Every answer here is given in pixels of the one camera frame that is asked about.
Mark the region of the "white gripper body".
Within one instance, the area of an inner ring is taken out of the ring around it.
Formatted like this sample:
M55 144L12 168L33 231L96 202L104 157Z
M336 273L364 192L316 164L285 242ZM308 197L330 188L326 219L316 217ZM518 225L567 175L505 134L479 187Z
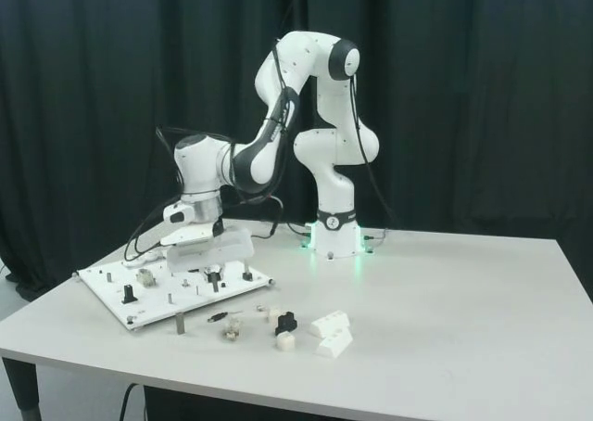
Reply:
M228 228L219 236L205 228L181 228L165 236L165 247L172 273L243 261L254 254L251 232L246 228Z

